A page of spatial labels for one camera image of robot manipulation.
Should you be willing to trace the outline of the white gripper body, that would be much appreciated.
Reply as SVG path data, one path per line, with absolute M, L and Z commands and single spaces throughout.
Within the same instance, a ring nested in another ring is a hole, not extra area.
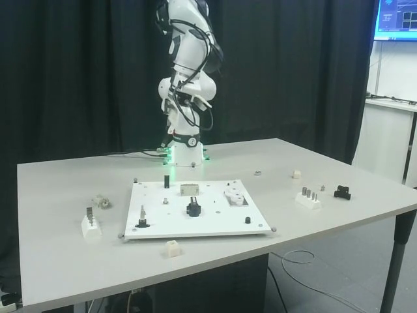
M 169 110 L 167 113 L 167 133 L 174 133 L 179 121 L 179 112 L 177 110 Z

